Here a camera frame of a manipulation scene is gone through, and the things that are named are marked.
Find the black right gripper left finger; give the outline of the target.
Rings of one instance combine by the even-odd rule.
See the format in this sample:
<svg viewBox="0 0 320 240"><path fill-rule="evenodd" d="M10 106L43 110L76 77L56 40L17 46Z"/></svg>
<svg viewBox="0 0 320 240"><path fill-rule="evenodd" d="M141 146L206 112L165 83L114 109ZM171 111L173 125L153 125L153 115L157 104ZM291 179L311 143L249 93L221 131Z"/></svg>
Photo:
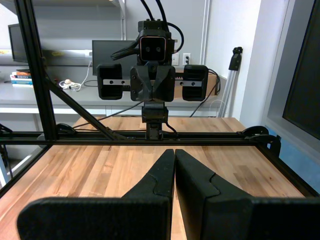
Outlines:
<svg viewBox="0 0 320 240"><path fill-rule="evenodd" d="M168 240L175 153L166 150L122 197L46 197L19 213L22 240Z"/></svg>

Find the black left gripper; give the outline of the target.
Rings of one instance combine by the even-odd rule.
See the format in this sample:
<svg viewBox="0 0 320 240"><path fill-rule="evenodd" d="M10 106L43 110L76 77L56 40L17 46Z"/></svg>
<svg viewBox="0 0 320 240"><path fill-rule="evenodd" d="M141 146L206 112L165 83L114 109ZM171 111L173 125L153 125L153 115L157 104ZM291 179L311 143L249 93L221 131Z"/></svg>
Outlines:
<svg viewBox="0 0 320 240"><path fill-rule="evenodd" d="M129 79L122 75L121 64L100 64L97 67L98 94L102 100L120 100L124 91L135 102L172 102L175 87L182 87L185 101L203 101L206 97L209 69L204 65L186 65L176 72L170 65L136 65Z"/></svg>

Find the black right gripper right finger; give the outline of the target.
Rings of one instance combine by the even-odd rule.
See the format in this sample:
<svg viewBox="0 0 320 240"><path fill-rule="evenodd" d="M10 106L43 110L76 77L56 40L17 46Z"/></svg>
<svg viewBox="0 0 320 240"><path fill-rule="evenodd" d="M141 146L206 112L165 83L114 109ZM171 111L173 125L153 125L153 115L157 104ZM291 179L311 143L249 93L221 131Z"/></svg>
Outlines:
<svg viewBox="0 0 320 240"><path fill-rule="evenodd" d="M317 240L317 197L254 197L182 149L176 188L189 240Z"/></svg>

